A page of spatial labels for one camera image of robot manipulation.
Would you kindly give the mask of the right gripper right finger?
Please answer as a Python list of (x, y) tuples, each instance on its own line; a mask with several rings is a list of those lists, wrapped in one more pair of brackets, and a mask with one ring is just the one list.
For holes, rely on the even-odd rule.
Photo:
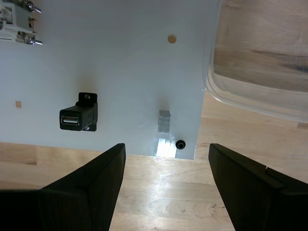
[(220, 144), (209, 146), (215, 184), (237, 231), (306, 231), (308, 185)]

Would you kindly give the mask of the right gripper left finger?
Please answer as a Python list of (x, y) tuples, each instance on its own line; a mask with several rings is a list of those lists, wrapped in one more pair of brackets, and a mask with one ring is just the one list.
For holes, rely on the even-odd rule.
[(107, 231), (124, 176), (119, 143), (39, 190), (0, 192), (2, 231)]

